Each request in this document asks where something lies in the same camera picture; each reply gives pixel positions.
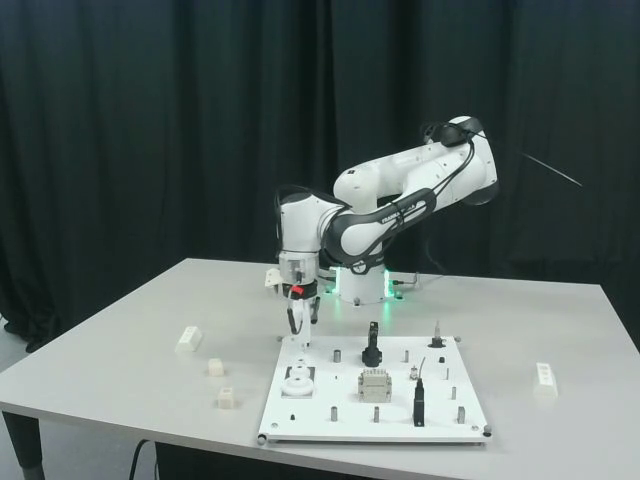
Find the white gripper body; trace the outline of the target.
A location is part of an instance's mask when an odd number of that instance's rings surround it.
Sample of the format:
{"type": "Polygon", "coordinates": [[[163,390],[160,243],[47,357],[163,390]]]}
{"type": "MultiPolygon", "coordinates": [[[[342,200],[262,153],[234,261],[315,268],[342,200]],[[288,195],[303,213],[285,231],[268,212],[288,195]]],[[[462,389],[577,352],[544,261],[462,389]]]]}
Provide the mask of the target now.
{"type": "Polygon", "coordinates": [[[311,341],[311,300],[293,300],[294,338],[297,342],[311,341]]]}

